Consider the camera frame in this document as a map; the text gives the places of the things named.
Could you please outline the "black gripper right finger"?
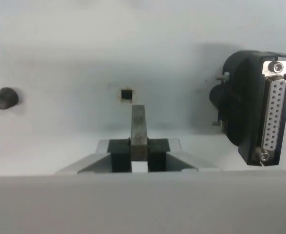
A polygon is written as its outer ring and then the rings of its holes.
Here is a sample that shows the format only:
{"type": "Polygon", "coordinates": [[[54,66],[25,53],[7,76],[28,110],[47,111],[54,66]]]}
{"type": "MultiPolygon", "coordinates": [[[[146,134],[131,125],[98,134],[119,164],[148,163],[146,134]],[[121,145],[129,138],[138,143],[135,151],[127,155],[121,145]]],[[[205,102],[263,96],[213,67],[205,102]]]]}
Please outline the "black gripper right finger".
{"type": "Polygon", "coordinates": [[[150,172],[217,172],[218,167],[182,150],[179,139],[148,140],[148,169],[150,172]]]}

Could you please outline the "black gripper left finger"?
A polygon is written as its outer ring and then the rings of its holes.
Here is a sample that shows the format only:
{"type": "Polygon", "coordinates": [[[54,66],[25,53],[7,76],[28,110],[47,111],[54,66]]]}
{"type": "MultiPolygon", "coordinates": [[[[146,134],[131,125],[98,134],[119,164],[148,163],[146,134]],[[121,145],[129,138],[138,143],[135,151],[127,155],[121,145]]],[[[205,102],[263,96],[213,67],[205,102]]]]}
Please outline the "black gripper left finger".
{"type": "Polygon", "coordinates": [[[80,173],[130,173],[130,141],[128,139],[103,139],[96,151],[62,169],[58,174],[80,173]]]}

